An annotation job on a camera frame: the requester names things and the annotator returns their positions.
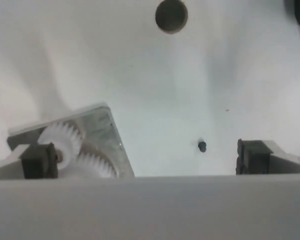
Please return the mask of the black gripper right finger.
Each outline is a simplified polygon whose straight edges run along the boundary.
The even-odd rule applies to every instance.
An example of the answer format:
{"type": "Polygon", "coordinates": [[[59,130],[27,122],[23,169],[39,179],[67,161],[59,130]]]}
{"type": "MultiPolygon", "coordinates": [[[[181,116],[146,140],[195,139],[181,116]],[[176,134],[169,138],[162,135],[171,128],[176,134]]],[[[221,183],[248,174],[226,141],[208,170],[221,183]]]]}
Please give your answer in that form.
{"type": "Polygon", "coordinates": [[[237,142],[236,175],[300,174],[300,157],[285,152],[273,140],[237,142]]]}

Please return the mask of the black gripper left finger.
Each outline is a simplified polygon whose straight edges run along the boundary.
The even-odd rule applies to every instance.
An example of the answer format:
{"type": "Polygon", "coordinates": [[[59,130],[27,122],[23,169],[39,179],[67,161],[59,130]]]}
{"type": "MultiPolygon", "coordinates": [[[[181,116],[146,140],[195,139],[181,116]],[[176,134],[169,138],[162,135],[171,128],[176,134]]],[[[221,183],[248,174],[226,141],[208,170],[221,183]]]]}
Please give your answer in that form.
{"type": "Polygon", "coordinates": [[[0,180],[57,179],[54,144],[20,144],[0,160],[0,180]]]}

